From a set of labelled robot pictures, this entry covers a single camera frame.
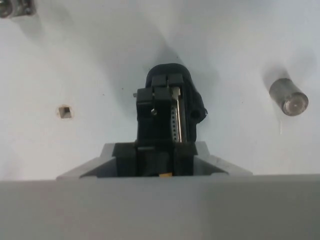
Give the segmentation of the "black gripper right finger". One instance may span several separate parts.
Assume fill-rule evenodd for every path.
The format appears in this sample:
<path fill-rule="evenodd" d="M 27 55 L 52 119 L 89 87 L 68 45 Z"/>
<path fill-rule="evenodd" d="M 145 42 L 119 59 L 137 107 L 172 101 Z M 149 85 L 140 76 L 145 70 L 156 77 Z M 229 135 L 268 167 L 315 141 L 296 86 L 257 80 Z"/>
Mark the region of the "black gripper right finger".
<path fill-rule="evenodd" d="M 178 143 L 174 149 L 174 176 L 251 176 L 253 173 L 212 155 L 204 141 Z"/>

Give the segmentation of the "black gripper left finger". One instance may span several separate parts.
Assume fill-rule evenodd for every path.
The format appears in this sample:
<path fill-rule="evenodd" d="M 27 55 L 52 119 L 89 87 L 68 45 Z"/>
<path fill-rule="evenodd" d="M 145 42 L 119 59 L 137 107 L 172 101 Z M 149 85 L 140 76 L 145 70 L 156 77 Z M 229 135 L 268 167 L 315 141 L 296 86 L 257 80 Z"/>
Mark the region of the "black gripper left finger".
<path fill-rule="evenodd" d="M 134 177 L 137 166 L 136 156 L 133 142 L 106 143 L 99 156 L 62 173 L 56 179 Z"/>

